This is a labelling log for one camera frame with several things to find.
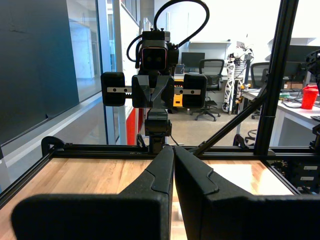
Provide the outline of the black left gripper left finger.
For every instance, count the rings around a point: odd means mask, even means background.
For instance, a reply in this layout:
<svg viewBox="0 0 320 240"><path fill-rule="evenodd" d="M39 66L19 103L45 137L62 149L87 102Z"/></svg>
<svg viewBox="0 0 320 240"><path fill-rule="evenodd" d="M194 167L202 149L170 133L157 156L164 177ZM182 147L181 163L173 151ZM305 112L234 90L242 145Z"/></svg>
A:
<svg viewBox="0 0 320 240"><path fill-rule="evenodd" d="M174 151L163 148L119 194L38 194L11 213L18 240L168 240Z"/></svg>

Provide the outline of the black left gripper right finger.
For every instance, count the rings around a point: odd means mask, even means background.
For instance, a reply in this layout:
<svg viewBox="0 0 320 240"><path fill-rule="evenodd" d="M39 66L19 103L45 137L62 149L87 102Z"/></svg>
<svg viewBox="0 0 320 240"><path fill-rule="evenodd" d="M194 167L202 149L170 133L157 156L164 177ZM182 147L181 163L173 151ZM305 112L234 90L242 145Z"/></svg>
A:
<svg viewBox="0 0 320 240"><path fill-rule="evenodd" d="M175 148L175 184L190 240L317 240L317 195L254 195Z"/></svg>

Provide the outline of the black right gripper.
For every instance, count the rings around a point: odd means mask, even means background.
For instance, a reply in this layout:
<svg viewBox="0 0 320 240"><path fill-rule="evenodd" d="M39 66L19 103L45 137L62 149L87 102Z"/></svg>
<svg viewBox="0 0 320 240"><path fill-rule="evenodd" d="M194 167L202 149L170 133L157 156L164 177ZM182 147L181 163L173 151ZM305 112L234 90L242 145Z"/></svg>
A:
<svg viewBox="0 0 320 240"><path fill-rule="evenodd" d="M202 108L205 105L207 77L186 74L182 87L176 87L171 75L134 75L126 86L122 72L101 75L102 101L105 106L120 107L131 99L134 108L172 109L175 95L182 95L184 108Z"/></svg>

